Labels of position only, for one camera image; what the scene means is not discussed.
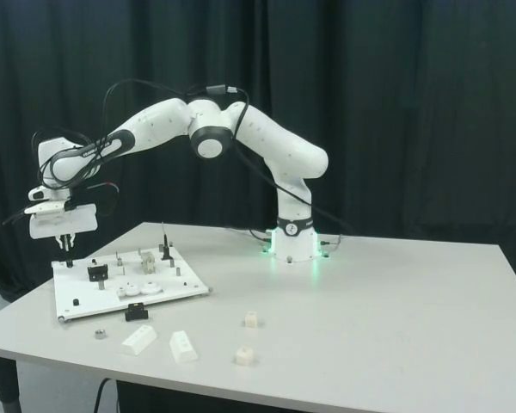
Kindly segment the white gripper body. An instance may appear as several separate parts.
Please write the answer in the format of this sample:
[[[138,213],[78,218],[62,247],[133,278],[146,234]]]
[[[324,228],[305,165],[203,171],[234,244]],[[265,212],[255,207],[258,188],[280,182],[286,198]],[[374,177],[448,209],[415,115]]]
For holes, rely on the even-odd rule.
[[[60,237],[97,229],[96,206],[88,204],[60,213],[36,213],[29,220],[32,239]]]

